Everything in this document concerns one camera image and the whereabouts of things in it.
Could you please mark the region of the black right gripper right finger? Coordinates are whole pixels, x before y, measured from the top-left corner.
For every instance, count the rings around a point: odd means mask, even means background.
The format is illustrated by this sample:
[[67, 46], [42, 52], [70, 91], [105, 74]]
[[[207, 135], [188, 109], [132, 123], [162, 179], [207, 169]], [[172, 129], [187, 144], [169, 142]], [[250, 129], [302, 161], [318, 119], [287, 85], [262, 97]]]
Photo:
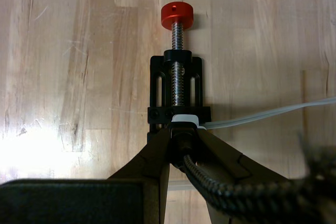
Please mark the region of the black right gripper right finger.
[[204, 129], [195, 129], [194, 160], [212, 180], [226, 184], [281, 183], [288, 179]]

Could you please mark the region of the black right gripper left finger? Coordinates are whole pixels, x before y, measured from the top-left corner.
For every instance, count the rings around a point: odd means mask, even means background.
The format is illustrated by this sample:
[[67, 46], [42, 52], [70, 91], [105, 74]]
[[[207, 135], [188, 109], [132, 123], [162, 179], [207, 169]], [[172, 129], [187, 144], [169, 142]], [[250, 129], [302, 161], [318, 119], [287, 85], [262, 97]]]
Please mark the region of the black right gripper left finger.
[[108, 179], [20, 179], [1, 185], [1, 223], [163, 223], [170, 131]]

